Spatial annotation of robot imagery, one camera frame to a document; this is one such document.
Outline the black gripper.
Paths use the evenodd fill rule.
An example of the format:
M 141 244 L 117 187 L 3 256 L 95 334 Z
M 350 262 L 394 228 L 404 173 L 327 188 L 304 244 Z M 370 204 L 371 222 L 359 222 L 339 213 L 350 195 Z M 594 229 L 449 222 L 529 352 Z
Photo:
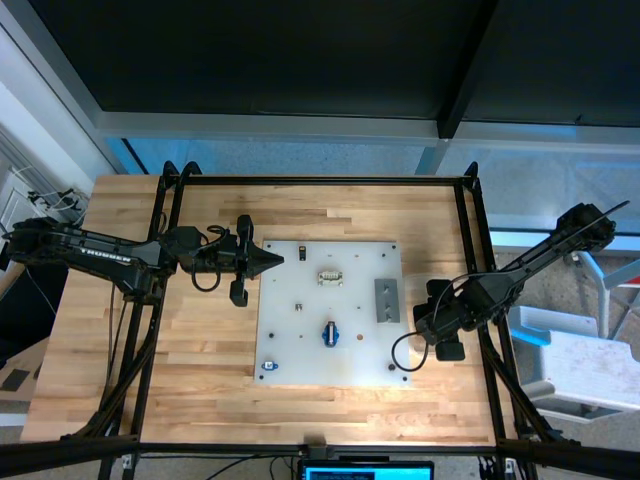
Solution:
M 428 305 L 433 317 L 431 323 L 434 323 L 436 314 L 440 308 L 447 300 L 450 300 L 454 296 L 453 287 L 451 283 L 445 279 L 434 279 L 426 283 L 426 288 L 429 295 Z M 435 353 L 438 361 L 452 362 L 464 360 L 464 346 L 459 339 L 457 331 L 445 336 L 435 346 Z
M 220 272 L 235 275 L 230 284 L 229 297 L 236 307 L 248 305 L 246 279 L 253 280 L 284 263 L 282 256 L 254 244 L 253 234 L 254 225 L 250 216 L 241 215 L 237 219 L 236 234 L 225 238 L 220 247 Z

